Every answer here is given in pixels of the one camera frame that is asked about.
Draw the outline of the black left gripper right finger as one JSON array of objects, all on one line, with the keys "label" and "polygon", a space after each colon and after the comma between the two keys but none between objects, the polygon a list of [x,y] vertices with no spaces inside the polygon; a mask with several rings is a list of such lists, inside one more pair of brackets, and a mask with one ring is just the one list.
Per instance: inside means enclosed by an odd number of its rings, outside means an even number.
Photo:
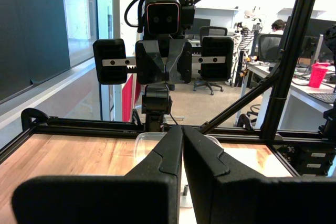
[{"label": "black left gripper right finger", "polygon": [[335,179],[266,177],[186,126],[184,168],[198,223],[334,223]]}]

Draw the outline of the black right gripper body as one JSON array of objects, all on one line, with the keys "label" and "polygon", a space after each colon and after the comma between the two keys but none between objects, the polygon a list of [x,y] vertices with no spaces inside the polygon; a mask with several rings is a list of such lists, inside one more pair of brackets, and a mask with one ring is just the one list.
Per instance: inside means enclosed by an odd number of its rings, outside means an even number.
[{"label": "black right gripper body", "polygon": [[[192,65],[202,64],[202,74],[214,80],[228,80],[233,65],[233,40],[230,37],[204,37],[200,55],[193,54]],[[98,81],[101,84],[123,84],[128,74],[137,75],[136,58],[127,57],[123,39],[101,39],[93,43]]]}]

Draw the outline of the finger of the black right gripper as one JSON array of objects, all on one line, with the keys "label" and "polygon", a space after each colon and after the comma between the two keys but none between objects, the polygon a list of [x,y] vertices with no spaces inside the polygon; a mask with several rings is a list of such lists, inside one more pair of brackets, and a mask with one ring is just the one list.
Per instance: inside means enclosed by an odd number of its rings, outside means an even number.
[{"label": "finger of the black right gripper", "polygon": [[170,40],[167,57],[167,82],[188,84],[192,75],[192,45],[188,39]]},{"label": "finger of the black right gripper", "polygon": [[168,83],[165,62],[167,40],[140,40],[135,45],[136,69],[140,84]]}]

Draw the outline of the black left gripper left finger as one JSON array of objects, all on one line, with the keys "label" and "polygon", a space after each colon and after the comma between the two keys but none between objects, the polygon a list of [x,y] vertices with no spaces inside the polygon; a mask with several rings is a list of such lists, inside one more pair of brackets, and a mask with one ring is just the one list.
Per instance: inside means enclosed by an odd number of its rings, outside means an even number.
[{"label": "black left gripper left finger", "polygon": [[183,132],[172,127],[124,176],[39,176],[13,192],[18,223],[178,223]]}]

